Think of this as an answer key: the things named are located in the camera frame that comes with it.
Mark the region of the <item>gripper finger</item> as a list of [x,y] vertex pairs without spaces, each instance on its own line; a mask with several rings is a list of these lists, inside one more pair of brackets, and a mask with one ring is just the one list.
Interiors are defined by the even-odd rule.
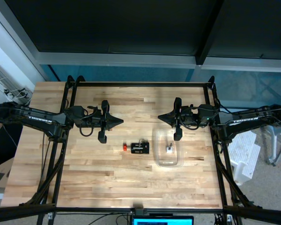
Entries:
[[123,122],[123,119],[112,116],[110,113],[107,113],[107,120],[110,122]]
[[172,128],[176,127],[176,120],[175,117],[170,117],[170,116],[158,116],[158,119],[167,123],[170,125]]
[[107,129],[111,130],[112,128],[114,128],[115,126],[118,126],[120,124],[124,123],[123,121],[120,122],[116,122],[116,121],[112,121],[112,122],[108,122],[107,123]]
[[158,118],[173,118],[175,117],[175,111],[172,110],[171,112],[162,114],[162,115],[158,115]]

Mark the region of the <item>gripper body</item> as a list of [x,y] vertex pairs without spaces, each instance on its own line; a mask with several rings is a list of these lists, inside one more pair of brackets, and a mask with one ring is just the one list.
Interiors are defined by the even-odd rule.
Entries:
[[183,131],[181,126],[188,130],[198,129],[198,120],[196,119],[194,113],[191,112],[190,107],[182,106],[182,99],[177,97],[174,101],[174,140],[180,141],[183,136]]
[[98,132],[98,140],[100,143],[107,142],[107,136],[105,135],[105,131],[109,131],[107,114],[109,112],[110,105],[107,100],[102,101],[101,110],[97,107],[93,110],[92,113],[92,127],[100,128],[101,130]]

